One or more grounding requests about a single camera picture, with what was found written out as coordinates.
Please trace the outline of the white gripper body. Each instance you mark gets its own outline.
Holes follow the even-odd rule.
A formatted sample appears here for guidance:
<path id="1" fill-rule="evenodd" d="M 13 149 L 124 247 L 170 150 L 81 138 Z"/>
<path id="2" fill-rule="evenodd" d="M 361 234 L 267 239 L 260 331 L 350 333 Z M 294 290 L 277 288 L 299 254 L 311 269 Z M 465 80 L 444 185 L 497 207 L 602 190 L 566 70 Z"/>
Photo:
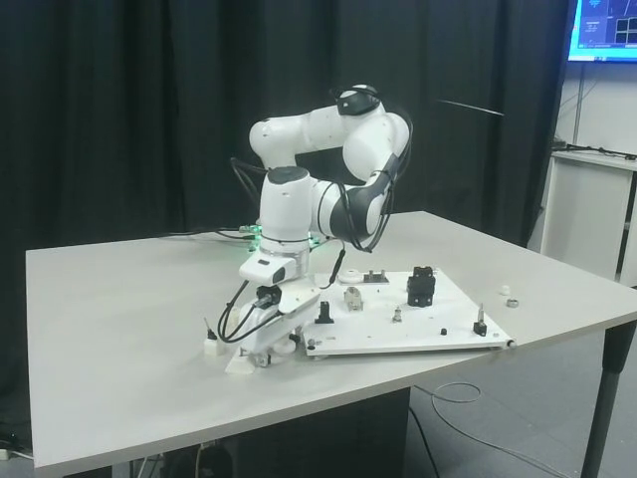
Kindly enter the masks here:
<path id="1" fill-rule="evenodd" d="M 315 313 L 319 292 L 286 295 L 283 292 L 262 292 L 239 313 L 239 323 L 228 330 L 234 302 L 228 303 L 221 315 L 221 341 L 237 344 L 249 355 L 265 354 L 274 344 L 305 325 Z"/>

